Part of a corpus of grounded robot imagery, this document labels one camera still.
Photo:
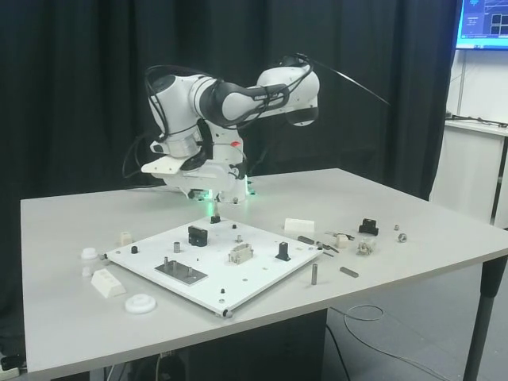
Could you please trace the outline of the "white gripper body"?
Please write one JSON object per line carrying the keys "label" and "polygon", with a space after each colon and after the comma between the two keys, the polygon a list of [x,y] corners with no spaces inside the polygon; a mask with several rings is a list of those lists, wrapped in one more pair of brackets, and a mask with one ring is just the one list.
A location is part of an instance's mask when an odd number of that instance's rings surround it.
{"label": "white gripper body", "polygon": [[237,168],[223,164],[205,164],[195,171],[179,171],[173,175],[162,175],[162,180],[171,188],[186,195],[190,190],[209,191],[212,198],[223,192],[225,199],[243,198],[243,179]]}

